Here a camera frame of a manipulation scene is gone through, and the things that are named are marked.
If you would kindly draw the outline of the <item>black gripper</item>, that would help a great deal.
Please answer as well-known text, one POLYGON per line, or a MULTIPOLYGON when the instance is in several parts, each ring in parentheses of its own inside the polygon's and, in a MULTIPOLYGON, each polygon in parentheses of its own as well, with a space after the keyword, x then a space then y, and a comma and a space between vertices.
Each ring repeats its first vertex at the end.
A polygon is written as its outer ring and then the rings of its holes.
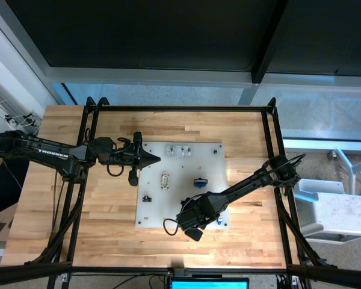
POLYGON ((123 145, 122 156, 120 157, 121 164, 129 166, 131 169, 128 175, 128 182, 131 186, 138 185, 138 174, 137 170, 143 170, 155 163, 160 162, 161 157, 158 155, 157 150, 148 143, 144 143, 142 147, 143 137, 141 132, 135 132, 133 140, 128 140, 123 145), (141 150, 142 156, 149 160, 141 161, 141 150))
POLYGON ((207 196, 188 197, 181 202, 182 208, 176 216, 184 234, 200 241, 203 230, 212 222, 212 205, 207 196))

